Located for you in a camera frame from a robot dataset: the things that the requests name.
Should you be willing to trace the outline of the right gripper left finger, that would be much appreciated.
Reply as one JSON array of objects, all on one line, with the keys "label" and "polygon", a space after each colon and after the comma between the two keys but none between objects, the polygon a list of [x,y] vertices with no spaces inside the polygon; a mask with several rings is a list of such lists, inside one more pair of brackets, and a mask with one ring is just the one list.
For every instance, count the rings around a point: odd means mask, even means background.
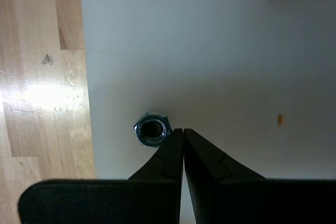
[{"label": "right gripper left finger", "polygon": [[174,179],[183,177],[183,130],[175,129],[132,179]]}]

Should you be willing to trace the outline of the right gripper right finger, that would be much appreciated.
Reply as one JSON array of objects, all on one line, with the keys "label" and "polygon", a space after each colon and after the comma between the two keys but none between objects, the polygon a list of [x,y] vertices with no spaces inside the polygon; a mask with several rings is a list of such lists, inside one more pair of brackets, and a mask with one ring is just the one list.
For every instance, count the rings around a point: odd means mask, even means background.
[{"label": "right gripper right finger", "polygon": [[260,223],[266,180],[192,129],[184,131],[184,166],[197,223]]}]

